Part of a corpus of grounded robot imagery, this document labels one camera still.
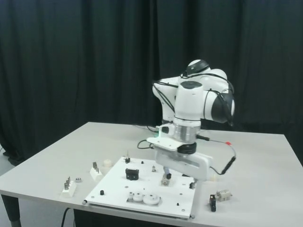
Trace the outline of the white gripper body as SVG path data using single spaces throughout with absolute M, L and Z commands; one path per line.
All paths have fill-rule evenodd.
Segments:
M 196 181 L 207 181 L 210 178 L 209 169 L 213 164 L 211 156 L 194 153 L 187 156 L 177 155 L 176 151 L 168 151 L 160 147 L 155 147 L 155 161 L 163 167 L 178 171 Z

